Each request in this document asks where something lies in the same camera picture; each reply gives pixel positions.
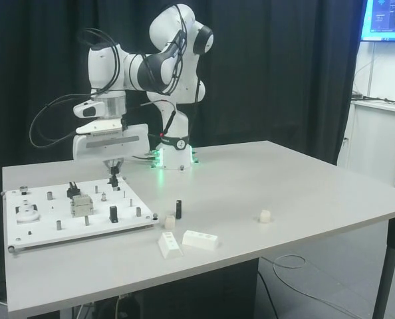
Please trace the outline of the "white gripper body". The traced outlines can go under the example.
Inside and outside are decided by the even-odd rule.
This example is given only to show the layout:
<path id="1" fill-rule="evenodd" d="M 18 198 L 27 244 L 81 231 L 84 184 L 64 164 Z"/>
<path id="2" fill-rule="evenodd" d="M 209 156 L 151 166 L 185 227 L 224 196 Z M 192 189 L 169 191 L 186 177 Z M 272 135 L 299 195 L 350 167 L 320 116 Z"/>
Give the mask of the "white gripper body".
<path id="1" fill-rule="evenodd" d="M 77 135 L 72 143 L 74 160 L 117 160 L 149 151 L 147 124 L 131 125 L 116 133 Z"/>

